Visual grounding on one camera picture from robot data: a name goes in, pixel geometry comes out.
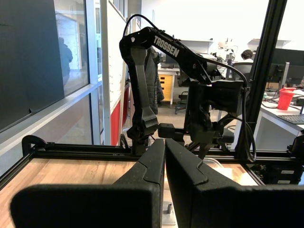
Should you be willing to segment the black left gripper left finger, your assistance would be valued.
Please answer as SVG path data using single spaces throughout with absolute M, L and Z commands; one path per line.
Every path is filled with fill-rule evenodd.
M 111 185 L 41 184 L 14 195 L 17 228 L 159 228 L 165 145 L 156 140 Z

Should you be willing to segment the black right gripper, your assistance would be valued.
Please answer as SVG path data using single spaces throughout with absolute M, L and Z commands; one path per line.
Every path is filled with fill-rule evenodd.
M 207 119 L 189 119 L 183 128 L 176 128 L 171 123 L 161 123 L 158 126 L 158 136 L 172 138 L 178 142 L 188 135 L 193 142 L 193 149 L 199 148 L 198 157 L 204 159 L 212 144 L 220 142 L 233 143 L 234 134 L 222 123 Z

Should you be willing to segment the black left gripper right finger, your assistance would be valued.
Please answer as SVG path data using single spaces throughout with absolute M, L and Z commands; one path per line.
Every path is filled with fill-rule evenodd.
M 173 139 L 165 141 L 165 155 L 180 228 L 303 227 L 302 186 L 242 186 Z

